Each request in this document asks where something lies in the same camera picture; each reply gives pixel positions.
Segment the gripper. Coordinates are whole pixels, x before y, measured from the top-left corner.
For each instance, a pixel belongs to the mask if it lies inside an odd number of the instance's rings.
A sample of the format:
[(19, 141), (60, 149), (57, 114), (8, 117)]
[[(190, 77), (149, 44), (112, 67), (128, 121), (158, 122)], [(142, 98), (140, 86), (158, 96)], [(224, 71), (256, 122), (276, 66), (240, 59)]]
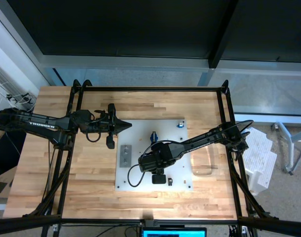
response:
[(132, 124), (118, 118), (115, 118), (115, 105), (108, 105), (108, 112), (106, 113), (106, 118), (100, 123), (100, 128), (102, 133), (107, 133), (106, 145), (109, 149), (115, 148), (115, 142), (113, 136), (118, 135), (122, 131), (132, 127)]
[(153, 184), (165, 184), (166, 175), (164, 169), (174, 165), (176, 159), (173, 158), (169, 148), (159, 148), (150, 153), (142, 155), (138, 159), (140, 171), (150, 172)]

